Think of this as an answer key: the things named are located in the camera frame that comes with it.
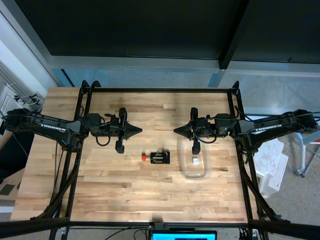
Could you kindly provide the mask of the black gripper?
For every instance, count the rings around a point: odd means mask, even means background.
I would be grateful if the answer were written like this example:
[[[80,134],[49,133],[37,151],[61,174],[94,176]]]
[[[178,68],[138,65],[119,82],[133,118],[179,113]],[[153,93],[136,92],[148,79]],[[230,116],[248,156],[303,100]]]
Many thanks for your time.
[[[192,140],[192,154],[198,155],[201,151],[201,143],[213,144],[217,140],[217,135],[214,132],[213,124],[209,122],[211,117],[209,115],[198,117],[198,109],[195,107],[191,108],[190,120],[187,124],[175,128],[173,132]]]
[[[127,110],[125,107],[119,109],[118,117],[116,117],[115,114],[110,113],[106,113],[104,116],[110,118],[110,120],[108,122],[104,120],[104,122],[98,126],[96,143],[101,147],[106,147],[110,143],[111,137],[117,137],[118,140],[115,142],[115,150],[117,153],[124,153],[125,147],[123,145],[123,140],[141,133],[142,129],[126,122]],[[107,143],[100,143],[99,137],[108,137]]]

